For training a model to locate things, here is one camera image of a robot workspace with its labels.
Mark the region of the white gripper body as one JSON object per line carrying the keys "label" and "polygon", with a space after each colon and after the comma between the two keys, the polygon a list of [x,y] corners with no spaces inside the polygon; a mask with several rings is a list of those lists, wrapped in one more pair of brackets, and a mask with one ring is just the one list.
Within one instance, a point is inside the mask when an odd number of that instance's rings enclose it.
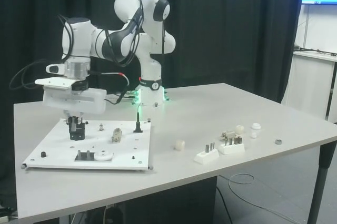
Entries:
{"label": "white gripper body", "polygon": [[106,108],[106,95],[107,91],[104,89],[89,88],[84,91],[73,91],[45,87],[43,104],[69,112],[102,114]]}

